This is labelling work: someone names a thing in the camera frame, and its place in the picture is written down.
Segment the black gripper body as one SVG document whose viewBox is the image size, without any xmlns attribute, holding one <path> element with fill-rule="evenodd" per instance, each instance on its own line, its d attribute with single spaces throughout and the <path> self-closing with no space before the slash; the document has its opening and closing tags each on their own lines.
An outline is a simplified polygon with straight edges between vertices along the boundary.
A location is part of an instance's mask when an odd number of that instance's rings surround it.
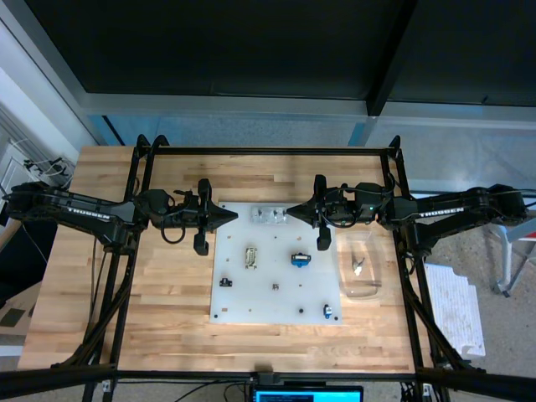
<svg viewBox="0 0 536 402">
<path fill-rule="evenodd" d="M 207 178 L 202 178 L 198 182 L 198 194 L 192 191 L 174 190 L 177 195 L 183 196 L 183 202 L 173 208 L 169 227 L 182 230 L 179 240 L 174 240 L 173 244 L 180 243 L 185 237 L 186 229 L 197 229 L 198 233 L 193 237 L 193 249 L 198 255 L 209 253 L 209 243 L 206 241 L 206 234 L 209 231 L 209 201 L 212 196 L 212 188 Z"/>
<path fill-rule="evenodd" d="M 354 200 L 348 200 L 345 193 L 354 193 L 346 183 L 329 188 L 323 175 L 317 175 L 314 181 L 315 215 L 319 236 L 317 249 L 328 250 L 332 243 L 330 228 L 349 229 L 357 223 L 357 206 Z"/>
</svg>

